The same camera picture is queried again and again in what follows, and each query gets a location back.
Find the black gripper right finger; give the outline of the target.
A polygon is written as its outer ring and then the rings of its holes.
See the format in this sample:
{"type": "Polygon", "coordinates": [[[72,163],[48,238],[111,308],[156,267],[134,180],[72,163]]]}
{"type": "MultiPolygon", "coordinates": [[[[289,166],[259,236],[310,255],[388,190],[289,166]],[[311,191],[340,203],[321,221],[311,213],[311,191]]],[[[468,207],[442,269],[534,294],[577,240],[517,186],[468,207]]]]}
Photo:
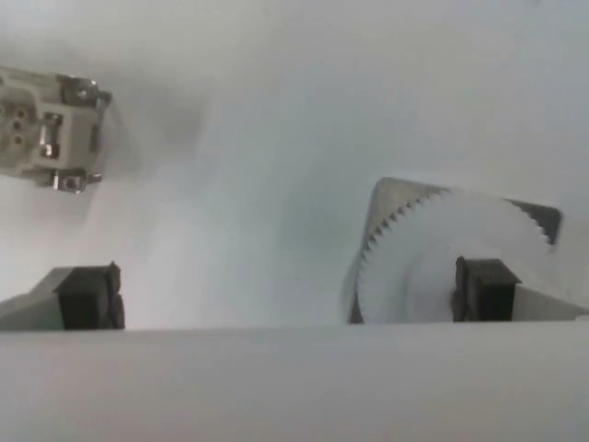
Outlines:
{"type": "Polygon", "coordinates": [[[587,320],[588,309],[533,290],[499,259],[456,259],[454,322],[587,320]]]}

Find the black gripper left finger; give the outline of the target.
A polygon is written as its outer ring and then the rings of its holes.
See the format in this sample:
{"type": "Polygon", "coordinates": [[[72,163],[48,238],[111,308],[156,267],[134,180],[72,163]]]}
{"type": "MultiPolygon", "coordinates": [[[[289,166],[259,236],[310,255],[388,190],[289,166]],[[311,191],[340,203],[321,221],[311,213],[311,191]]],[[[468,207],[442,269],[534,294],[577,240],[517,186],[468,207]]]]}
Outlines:
{"type": "Polygon", "coordinates": [[[115,262],[53,268],[27,293],[1,302],[3,331],[124,328],[121,268],[115,262]]]}

